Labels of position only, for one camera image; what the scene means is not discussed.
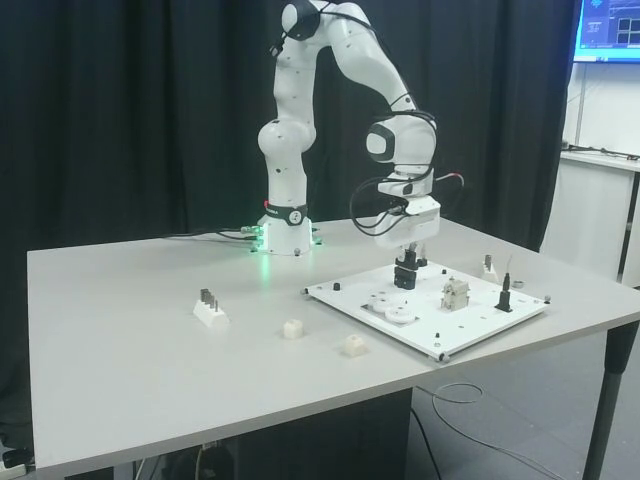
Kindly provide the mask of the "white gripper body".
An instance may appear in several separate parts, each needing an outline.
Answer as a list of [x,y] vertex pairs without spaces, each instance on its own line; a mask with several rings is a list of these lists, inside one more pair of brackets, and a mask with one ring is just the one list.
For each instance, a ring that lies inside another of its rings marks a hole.
[[438,202],[409,202],[397,212],[380,214],[373,238],[383,248],[399,248],[435,236],[440,227]]

